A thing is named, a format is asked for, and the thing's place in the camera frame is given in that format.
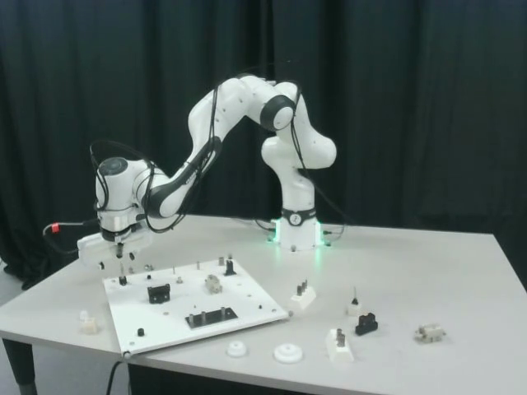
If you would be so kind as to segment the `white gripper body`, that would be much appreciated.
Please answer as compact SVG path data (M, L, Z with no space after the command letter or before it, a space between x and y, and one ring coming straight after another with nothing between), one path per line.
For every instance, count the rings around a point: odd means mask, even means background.
M117 259L130 259L151 244L149 230L137 230L116 241L108 241L102 234L88 235L77 241L78 257L86 265L107 265Z

